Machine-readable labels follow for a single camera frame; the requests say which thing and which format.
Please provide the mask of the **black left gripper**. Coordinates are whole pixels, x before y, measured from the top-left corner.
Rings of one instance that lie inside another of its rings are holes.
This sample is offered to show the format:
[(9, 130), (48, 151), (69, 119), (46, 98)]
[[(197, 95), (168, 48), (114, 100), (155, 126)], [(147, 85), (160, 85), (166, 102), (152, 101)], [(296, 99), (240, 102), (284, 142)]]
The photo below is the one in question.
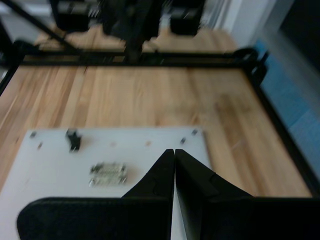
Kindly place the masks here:
[(66, 32), (86, 32), (90, 21), (103, 33), (124, 41), (149, 41), (159, 35), (160, 18), (168, 14), (174, 34), (196, 34), (202, 18), (200, 0), (57, 0), (55, 22)]

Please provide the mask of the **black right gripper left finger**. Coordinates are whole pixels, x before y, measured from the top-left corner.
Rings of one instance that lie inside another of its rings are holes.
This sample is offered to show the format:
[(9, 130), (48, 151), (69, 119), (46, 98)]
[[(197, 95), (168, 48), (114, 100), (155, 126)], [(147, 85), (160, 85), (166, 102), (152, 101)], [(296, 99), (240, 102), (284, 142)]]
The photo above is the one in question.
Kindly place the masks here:
[(22, 240), (168, 240), (174, 200), (174, 151), (167, 149), (120, 198), (46, 197), (17, 217)]

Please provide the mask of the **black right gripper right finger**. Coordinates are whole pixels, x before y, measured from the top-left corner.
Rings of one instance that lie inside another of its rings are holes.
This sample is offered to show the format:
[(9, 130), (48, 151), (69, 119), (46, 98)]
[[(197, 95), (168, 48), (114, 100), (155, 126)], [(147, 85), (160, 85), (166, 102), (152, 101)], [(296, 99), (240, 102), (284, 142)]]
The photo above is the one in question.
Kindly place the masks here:
[(320, 200), (252, 196), (182, 149), (176, 189), (189, 240), (317, 240)]

